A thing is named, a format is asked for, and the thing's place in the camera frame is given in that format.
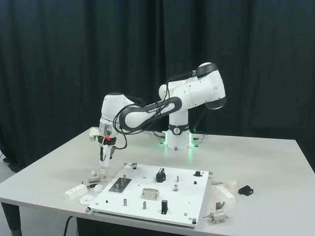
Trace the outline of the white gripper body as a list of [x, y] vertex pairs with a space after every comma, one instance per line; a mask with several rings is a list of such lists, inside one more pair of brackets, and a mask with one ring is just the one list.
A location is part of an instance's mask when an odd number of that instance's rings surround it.
[[100, 147], [100, 161], [99, 161], [99, 165], [101, 168], [108, 167], [109, 161], [112, 159], [114, 151], [115, 151], [114, 146], [101, 145], [101, 147]]

